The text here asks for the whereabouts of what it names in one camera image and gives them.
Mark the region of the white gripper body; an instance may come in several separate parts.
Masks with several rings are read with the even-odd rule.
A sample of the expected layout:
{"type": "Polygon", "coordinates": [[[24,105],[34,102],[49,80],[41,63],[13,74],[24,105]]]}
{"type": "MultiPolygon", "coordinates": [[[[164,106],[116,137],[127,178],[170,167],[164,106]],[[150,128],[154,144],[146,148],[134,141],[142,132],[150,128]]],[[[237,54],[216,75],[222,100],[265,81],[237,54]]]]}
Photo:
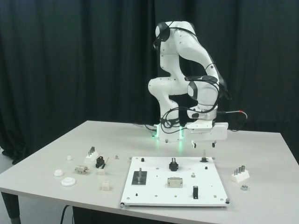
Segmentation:
{"type": "Polygon", "coordinates": [[[228,123],[212,122],[190,125],[190,139],[194,141],[218,141],[225,140],[228,135],[228,123]]]}

